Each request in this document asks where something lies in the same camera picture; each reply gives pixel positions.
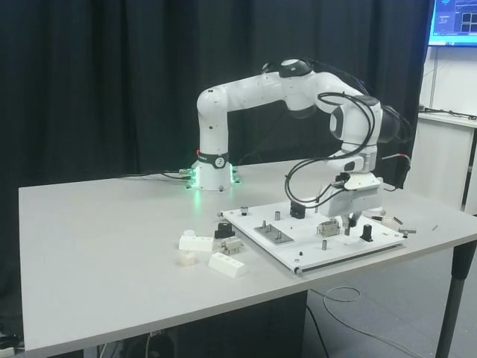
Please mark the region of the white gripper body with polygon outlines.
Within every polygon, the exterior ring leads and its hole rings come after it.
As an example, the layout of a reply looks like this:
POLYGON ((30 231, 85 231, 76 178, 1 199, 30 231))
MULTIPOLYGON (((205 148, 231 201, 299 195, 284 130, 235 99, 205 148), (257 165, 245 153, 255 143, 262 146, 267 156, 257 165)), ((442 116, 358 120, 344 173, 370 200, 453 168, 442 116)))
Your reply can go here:
POLYGON ((319 206, 318 212, 325 217, 349 216, 354 213, 382 206, 383 188, 344 191, 319 206))

